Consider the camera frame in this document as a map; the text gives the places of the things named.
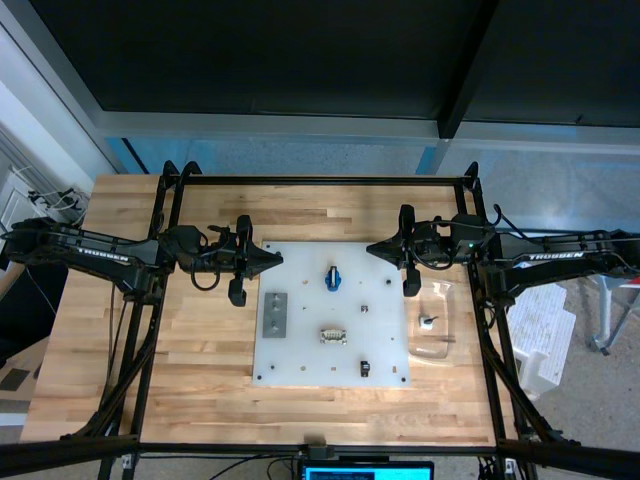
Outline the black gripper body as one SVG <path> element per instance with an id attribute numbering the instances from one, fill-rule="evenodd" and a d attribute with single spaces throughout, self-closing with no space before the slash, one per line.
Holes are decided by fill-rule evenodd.
<path id="1" fill-rule="evenodd" d="M 231 273 L 228 298 L 233 306 L 245 306 L 247 293 L 244 279 L 249 276 L 249 245 L 252 243 L 253 225 L 248 215 L 241 215 L 236 221 L 236 231 L 230 227 L 209 225 L 208 230 L 218 233 L 218 240 L 206 247 L 200 247 L 190 267 L 192 285 L 199 291 L 214 290 L 222 273 Z M 197 273 L 213 273 L 215 281 L 210 286 L 199 285 Z"/>
<path id="2" fill-rule="evenodd" d="M 421 273 L 417 266 L 430 270 L 443 271 L 453 265 L 451 247 L 438 233 L 437 221 L 417 222 L 415 210 L 411 205 L 403 204 L 399 214 L 399 232 L 401 234 L 401 252 L 406 278 L 403 281 L 405 297 L 416 297 L 420 292 Z"/>

